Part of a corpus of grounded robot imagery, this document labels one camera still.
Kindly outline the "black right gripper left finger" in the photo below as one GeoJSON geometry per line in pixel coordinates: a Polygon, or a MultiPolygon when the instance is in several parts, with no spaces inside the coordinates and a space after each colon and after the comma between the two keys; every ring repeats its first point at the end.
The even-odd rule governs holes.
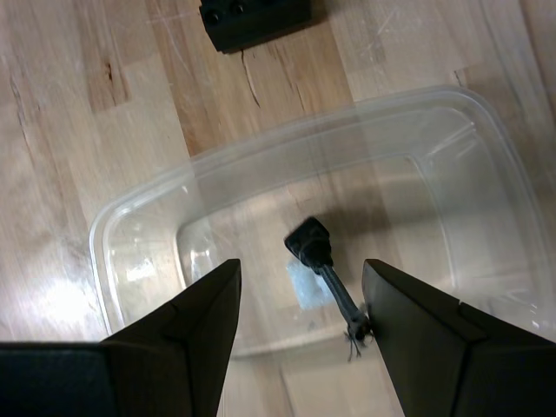
{"type": "Polygon", "coordinates": [[[3,416],[214,416],[239,321],[230,259],[99,342],[1,346],[3,416]]]}

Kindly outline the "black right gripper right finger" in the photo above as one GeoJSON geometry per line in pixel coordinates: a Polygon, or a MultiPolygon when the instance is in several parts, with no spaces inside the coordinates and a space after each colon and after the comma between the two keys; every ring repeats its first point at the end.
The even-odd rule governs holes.
{"type": "Polygon", "coordinates": [[[407,416],[553,416],[555,344],[378,259],[362,290],[407,416]]]}

